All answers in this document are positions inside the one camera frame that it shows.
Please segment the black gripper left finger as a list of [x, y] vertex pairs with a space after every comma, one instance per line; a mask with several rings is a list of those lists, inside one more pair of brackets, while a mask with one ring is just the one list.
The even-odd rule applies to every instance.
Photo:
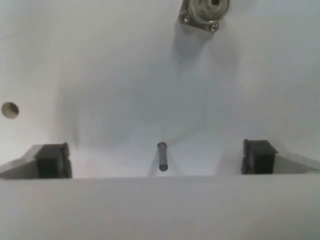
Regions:
[[4, 180], [71, 179], [73, 177], [68, 143], [36, 144], [22, 157], [0, 166]]

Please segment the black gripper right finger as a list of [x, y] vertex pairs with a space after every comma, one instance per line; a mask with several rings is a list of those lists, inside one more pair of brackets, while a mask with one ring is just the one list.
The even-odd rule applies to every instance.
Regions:
[[268, 140], [243, 141], [242, 175], [318, 174], [320, 162], [283, 146], [276, 148]]

